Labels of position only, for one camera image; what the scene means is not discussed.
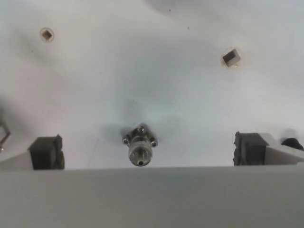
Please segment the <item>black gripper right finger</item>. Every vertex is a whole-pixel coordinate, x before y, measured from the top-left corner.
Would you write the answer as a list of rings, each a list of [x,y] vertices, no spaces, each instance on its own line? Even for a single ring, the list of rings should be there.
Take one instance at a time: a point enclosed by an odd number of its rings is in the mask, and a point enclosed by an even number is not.
[[[234,166],[297,165],[304,162],[304,147],[296,138],[277,141],[268,133],[236,132]]]

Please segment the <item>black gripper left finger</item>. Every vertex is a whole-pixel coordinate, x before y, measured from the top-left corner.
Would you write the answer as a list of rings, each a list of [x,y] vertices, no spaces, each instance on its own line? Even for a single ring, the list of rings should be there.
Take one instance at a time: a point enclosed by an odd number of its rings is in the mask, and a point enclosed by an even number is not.
[[[60,135],[38,137],[26,152],[0,162],[1,170],[64,170]]]

